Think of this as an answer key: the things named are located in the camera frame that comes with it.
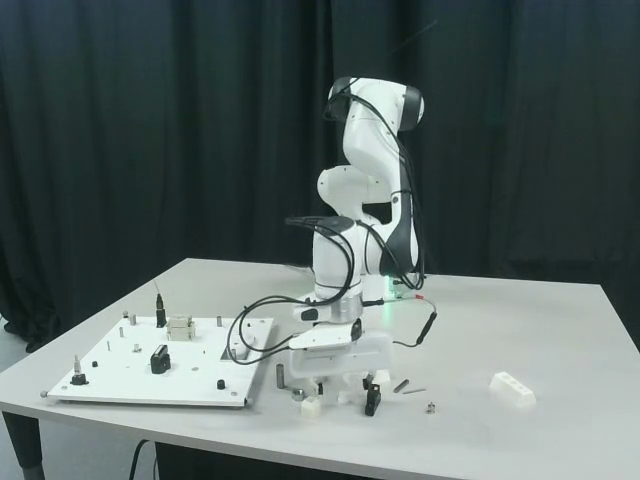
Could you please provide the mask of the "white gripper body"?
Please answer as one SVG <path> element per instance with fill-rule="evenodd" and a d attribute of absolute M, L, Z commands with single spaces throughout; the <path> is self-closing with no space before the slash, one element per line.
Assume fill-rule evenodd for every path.
<path fill-rule="evenodd" d="M 291 350 L 287 369 L 296 379 L 375 372 L 389 369 L 393 355 L 391 336 L 371 330 L 357 341 L 342 346 Z"/>

